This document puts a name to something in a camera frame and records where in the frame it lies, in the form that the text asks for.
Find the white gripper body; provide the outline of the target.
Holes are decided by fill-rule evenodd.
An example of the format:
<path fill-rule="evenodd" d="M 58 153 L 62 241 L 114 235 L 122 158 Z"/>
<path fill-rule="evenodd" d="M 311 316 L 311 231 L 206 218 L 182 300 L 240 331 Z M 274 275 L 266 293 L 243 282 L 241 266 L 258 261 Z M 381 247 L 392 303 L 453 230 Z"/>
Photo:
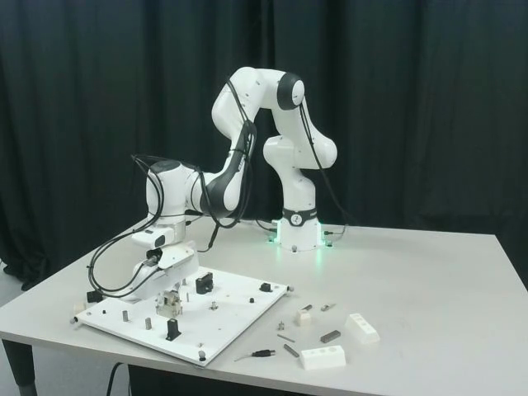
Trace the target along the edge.
<path fill-rule="evenodd" d="M 198 267 L 198 256 L 193 256 L 168 269 L 159 270 L 154 266 L 143 267 L 131 286 L 134 289 L 131 295 L 136 299 L 148 299 L 165 290 L 176 289 L 176 284 L 197 272 Z"/>

